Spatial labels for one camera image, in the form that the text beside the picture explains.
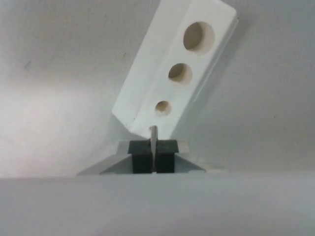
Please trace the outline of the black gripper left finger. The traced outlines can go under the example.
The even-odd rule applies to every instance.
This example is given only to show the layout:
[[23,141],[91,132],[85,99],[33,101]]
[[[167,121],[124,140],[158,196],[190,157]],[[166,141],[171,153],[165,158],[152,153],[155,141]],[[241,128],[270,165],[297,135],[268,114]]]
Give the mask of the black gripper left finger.
[[130,141],[122,141],[118,144],[115,154],[106,157],[96,164],[82,170],[79,175],[109,175],[109,174],[144,174],[151,173],[153,158],[150,148],[139,151],[132,147],[129,150]]

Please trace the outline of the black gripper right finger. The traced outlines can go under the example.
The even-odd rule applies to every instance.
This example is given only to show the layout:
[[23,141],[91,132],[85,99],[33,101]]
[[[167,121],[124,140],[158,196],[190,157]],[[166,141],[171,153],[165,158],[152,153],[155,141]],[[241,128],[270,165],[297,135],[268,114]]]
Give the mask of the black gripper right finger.
[[157,140],[154,166],[159,174],[206,173],[206,169],[191,160],[187,141]]

